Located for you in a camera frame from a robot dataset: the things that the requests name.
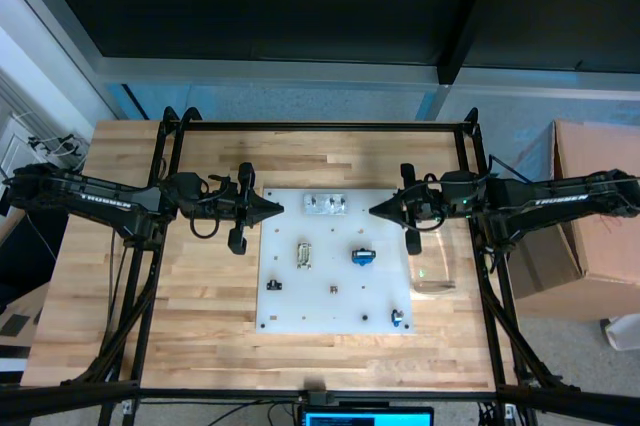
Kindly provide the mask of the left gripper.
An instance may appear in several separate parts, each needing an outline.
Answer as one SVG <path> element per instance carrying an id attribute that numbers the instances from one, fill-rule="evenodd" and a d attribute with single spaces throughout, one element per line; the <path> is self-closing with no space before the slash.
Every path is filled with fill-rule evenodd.
<path id="1" fill-rule="evenodd" d="M 238 171 L 239 191 L 234 196 L 234 226 L 229 231 L 228 247 L 232 253 L 245 253 L 247 240 L 244 229 L 284 212 L 284 207 L 269 201 L 254 191 L 255 171 L 251 163 L 244 162 Z"/>

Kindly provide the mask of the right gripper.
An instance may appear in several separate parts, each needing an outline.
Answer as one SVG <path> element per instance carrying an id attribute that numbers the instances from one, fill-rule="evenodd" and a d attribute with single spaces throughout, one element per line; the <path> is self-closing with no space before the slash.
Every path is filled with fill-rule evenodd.
<path id="1" fill-rule="evenodd" d="M 369 213 L 377 218 L 390 221 L 405 228 L 405 242 L 410 256 L 422 252 L 421 236 L 417 229 L 417 215 L 422 204 L 422 190 L 416 180 L 414 166 L 403 163 L 400 167 L 403 191 L 396 192 L 389 199 L 372 206 Z"/>

